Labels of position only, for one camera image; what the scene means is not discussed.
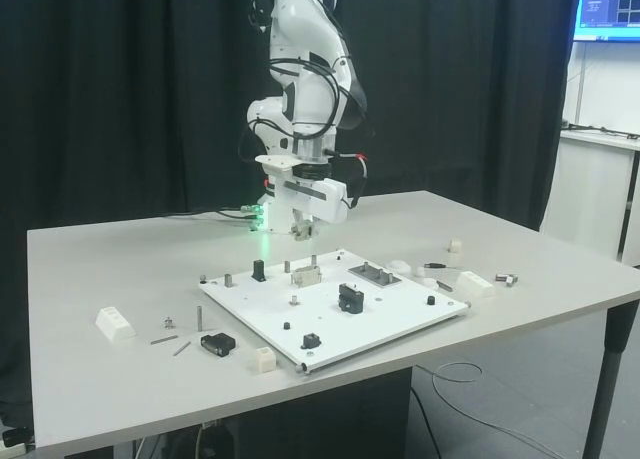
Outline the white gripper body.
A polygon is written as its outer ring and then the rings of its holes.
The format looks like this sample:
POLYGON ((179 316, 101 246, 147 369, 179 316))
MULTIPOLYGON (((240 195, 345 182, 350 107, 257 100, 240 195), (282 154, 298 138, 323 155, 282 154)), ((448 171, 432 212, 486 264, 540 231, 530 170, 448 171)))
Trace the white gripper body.
POLYGON ((288 225, 305 220, 336 224, 346 219, 347 188, 342 182, 279 177, 274 180, 274 188, 276 211, 288 225))

